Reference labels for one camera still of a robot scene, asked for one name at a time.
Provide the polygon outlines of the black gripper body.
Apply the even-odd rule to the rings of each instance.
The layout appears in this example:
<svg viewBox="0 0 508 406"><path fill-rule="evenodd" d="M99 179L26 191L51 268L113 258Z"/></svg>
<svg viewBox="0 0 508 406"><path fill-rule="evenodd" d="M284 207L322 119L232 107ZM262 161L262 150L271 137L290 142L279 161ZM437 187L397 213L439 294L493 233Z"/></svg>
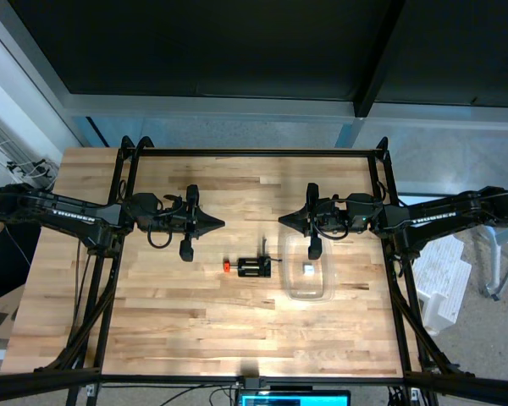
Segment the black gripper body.
<svg viewBox="0 0 508 406"><path fill-rule="evenodd" d="M186 197L183 200L180 196L164 195L165 200L172 202L172 205L164 209L164 231L168 234L168 240L160 249L167 248L172 242L175 233L182 233L183 240L179 244L179 257L182 261L192 262L194 250L192 239L196 233L196 214L199 209L199 189L191 184L186 189Z"/></svg>
<svg viewBox="0 0 508 406"><path fill-rule="evenodd" d="M343 200L338 195L331 198L320 198L317 184L309 184L306 189L306 205L310 226L310 245L308 258L318 260L323 253L322 237L338 241L347 236L345 210L336 204Z"/></svg>

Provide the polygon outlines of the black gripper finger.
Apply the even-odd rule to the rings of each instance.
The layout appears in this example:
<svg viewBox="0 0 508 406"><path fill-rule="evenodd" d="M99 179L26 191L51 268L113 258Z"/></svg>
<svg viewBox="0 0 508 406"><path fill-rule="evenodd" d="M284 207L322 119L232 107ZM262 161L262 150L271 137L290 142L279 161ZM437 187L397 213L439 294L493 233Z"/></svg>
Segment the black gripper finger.
<svg viewBox="0 0 508 406"><path fill-rule="evenodd" d="M210 216L205 213L200 206L197 206L195 209L196 221L197 222L207 222L207 223L224 223L223 220L220 220L216 217Z"/></svg>
<svg viewBox="0 0 508 406"><path fill-rule="evenodd" d="M301 209L294 211L290 214L279 217L280 221L302 221L308 219L308 208L304 205Z"/></svg>
<svg viewBox="0 0 508 406"><path fill-rule="evenodd" d="M224 222L221 223L199 223L195 227L194 238L199 239L201 236L215 231L217 229L223 228L225 226Z"/></svg>
<svg viewBox="0 0 508 406"><path fill-rule="evenodd" d="M279 220L279 224L283 225L287 228L293 229L294 231L300 233L303 237L309 237L310 236L310 226L308 221L284 221Z"/></svg>

